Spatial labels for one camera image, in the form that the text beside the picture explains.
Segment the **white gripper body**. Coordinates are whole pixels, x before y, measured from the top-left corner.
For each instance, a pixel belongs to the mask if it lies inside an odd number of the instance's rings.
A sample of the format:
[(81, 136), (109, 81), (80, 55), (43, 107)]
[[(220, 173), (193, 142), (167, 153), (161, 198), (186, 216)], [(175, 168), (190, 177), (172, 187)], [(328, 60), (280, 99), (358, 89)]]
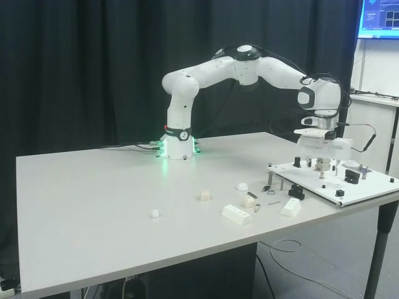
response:
[(336, 138), (325, 140), (301, 136), (297, 142), (297, 154), (303, 158), (351, 159), (353, 140)]

